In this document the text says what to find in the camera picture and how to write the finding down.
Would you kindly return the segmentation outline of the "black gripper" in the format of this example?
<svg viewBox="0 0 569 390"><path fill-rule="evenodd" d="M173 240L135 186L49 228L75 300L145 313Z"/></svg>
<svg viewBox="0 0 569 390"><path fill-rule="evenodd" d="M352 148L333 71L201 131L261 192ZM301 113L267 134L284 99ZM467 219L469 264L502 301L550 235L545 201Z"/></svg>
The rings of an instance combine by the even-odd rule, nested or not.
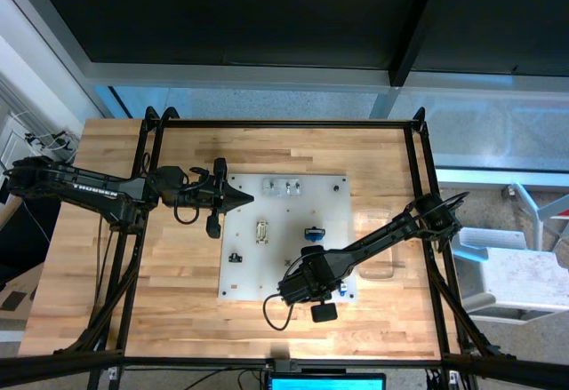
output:
<svg viewBox="0 0 569 390"><path fill-rule="evenodd" d="M220 239L221 226L219 215L222 212L225 186L227 183L228 166L225 158L217 158L213 163L213 171L205 168L191 167L188 170L197 175L197 180L190 182L188 176L182 179L183 185L177 194L177 209L190 208L195 211L193 219L184 220L177 215L177 221L189 226L197 222L201 210L208 210L205 230L212 239ZM254 201L254 196L227 183L227 212L241 208Z"/></svg>
<svg viewBox="0 0 569 390"><path fill-rule="evenodd" d="M313 322L329 322L338 318L336 305L326 303L337 290L339 278L325 258L325 249L313 245L301 249L278 284L278 293L287 306L316 302L310 308Z"/></svg>

